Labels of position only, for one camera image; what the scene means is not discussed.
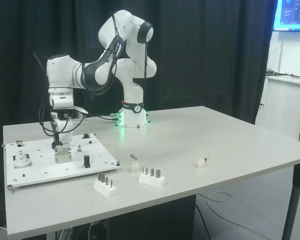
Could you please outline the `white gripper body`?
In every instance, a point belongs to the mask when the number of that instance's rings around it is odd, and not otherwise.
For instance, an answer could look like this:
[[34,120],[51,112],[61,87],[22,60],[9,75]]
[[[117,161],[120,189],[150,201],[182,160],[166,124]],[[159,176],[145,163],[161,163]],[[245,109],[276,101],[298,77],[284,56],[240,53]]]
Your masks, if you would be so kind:
[[56,143],[70,143],[73,139],[73,133],[70,131],[73,128],[73,120],[53,119],[51,127]]

